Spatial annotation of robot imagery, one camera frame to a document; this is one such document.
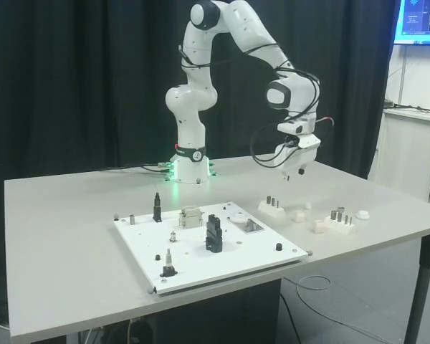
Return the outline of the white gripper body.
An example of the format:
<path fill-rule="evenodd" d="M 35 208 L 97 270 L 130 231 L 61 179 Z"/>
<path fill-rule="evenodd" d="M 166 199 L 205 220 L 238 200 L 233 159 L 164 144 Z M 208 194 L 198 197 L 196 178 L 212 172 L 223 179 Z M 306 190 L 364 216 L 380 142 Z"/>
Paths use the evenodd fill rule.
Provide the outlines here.
<path fill-rule="evenodd" d="M 273 168 L 282 171 L 298 171 L 317 156 L 318 146 L 314 145 L 309 148 L 286 147 L 283 144 L 278 145 L 274 151 Z"/>

